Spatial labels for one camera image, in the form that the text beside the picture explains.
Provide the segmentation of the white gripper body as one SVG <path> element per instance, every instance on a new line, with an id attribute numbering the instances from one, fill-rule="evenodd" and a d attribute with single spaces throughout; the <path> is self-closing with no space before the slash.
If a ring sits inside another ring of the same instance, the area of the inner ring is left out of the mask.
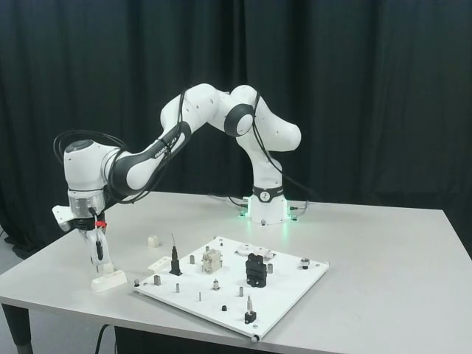
<path id="1" fill-rule="evenodd" d="M 79 233 L 83 236 L 86 242 L 91 264 L 94 266 L 97 273 L 110 273 L 111 257 L 103 229 L 80 230 Z"/>

